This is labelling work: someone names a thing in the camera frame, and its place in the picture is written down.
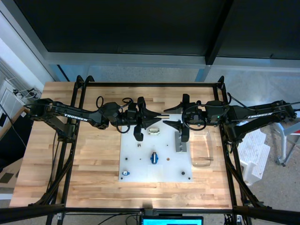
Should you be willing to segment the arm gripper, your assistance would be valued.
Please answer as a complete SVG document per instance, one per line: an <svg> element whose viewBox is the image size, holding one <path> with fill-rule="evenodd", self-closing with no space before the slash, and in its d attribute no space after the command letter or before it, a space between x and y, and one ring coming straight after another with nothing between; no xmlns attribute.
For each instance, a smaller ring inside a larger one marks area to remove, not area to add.
<svg viewBox="0 0 300 225"><path fill-rule="evenodd" d="M181 121L164 120L163 123L181 131L181 141L189 141L189 131L202 131L206 128L207 122L202 109L201 101L190 102L190 96L183 94L182 102L177 106L164 110L168 114L181 114Z"/></svg>
<svg viewBox="0 0 300 225"><path fill-rule="evenodd" d="M121 134L125 134L131 128L134 127L134 137L137 141L143 141L143 110L146 106L144 97L139 97L137 103L134 103L133 99L130 97L126 97L122 99L124 103L123 106L120 106L118 110L121 109L120 116L117 119L117 131ZM145 128L152 126L153 124L161 121L161 118L157 118L157 116L161 116L160 113L153 112L145 109L146 117L155 117L148 118L145 120Z"/></svg>

